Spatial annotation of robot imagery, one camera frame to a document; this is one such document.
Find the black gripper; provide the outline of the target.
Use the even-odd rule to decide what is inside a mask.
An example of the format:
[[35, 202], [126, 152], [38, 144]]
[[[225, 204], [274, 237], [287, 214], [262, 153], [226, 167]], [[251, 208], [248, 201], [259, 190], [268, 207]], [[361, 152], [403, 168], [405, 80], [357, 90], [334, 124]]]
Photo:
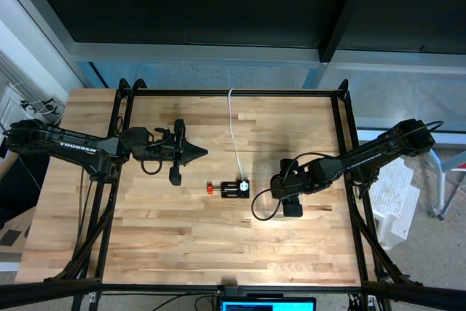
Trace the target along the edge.
[[169, 180], [172, 185], [181, 185], [180, 166], [188, 165], [201, 157], [207, 156], [207, 149], [195, 146], [185, 139], [186, 127], [182, 119], [174, 124], [174, 133], [170, 134], [166, 143], [162, 145], [162, 159], [171, 160], [173, 165], [169, 169]]
[[280, 160], [280, 172], [270, 180], [272, 197], [283, 207], [284, 217], [302, 217], [303, 207], [300, 194], [309, 194], [313, 190], [313, 182], [307, 172], [296, 160]]

